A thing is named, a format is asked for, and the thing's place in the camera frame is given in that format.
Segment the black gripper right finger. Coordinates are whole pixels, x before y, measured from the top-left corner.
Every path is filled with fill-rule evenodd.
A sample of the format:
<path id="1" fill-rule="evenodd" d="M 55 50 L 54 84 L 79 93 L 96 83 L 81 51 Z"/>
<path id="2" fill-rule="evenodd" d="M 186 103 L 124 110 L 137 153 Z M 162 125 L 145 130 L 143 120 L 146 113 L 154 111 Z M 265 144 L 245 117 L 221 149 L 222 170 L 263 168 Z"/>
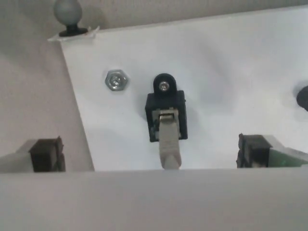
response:
<path id="1" fill-rule="evenodd" d="M 308 154 L 284 146 L 272 135 L 239 134 L 237 168 L 301 167 Z"/>

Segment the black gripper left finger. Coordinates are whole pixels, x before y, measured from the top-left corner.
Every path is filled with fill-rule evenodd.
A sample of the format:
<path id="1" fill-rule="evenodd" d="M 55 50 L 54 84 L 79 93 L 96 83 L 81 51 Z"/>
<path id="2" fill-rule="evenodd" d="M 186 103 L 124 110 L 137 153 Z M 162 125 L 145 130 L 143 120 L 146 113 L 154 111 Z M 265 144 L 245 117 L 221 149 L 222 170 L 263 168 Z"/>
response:
<path id="1" fill-rule="evenodd" d="M 27 140 L 14 153 L 0 157 L 0 172 L 65 172 L 63 149 L 64 144 L 60 136 Z"/>

